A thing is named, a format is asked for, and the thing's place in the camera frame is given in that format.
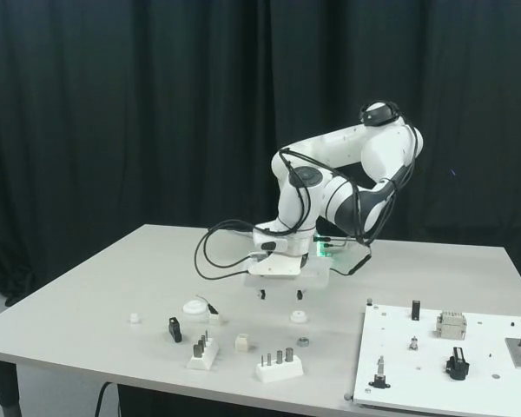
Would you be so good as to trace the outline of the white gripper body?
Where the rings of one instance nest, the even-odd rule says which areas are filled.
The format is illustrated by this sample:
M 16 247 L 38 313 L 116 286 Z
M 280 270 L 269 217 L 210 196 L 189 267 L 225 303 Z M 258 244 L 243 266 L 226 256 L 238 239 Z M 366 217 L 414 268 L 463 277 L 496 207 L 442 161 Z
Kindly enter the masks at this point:
M 245 275 L 243 285 L 256 290 L 325 288 L 331 264 L 329 259 L 311 259 L 298 275 Z

